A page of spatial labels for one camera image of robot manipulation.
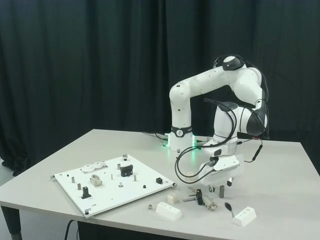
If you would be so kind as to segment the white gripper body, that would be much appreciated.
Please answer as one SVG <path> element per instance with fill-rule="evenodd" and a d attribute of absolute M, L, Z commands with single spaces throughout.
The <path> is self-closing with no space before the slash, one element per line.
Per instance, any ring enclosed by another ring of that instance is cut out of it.
<path fill-rule="evenodd" d="M 220 182 L 226 182 L 230 178 L 234 178 L 244 171 L 244 155 L 222 155 L 211 156 L 209 161 L 201 165 L 204 169 L 201 176 L 209 173 L 201 179 L 204 186 L 214 185 Z"/>

